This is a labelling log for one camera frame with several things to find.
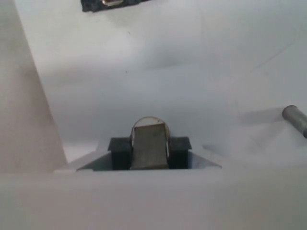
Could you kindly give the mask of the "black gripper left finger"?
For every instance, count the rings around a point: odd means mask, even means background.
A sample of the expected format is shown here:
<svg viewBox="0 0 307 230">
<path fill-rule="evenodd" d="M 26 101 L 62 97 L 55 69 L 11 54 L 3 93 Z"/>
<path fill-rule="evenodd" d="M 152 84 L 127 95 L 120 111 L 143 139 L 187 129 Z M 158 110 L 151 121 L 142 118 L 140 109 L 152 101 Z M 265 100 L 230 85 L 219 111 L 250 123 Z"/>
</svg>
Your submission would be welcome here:
<svg viewBox="0 0 307 230">
<path fill-rule="evenodd" d="M 107 152 L 96 151 L 80 158 L 77 170 L 122 171 L 131 166 L 129 137 L 111 138 Z"/>
</svg>

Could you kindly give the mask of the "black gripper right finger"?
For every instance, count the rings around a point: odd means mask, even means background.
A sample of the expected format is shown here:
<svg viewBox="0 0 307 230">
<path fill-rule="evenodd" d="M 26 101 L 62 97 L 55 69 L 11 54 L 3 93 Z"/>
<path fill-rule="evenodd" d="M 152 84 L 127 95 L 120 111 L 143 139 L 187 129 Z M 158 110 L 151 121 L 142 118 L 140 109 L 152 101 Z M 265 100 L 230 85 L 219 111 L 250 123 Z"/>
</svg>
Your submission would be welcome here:
<svg viewBox="0 0 307 230">
<path fill-rule="evenodd" d="M 168 165 L 170 169 L 222 168 L 220 164 L 193 153 L 189 137 L 171 137 L 168 141 L 168 149 Z"/>
</svg>

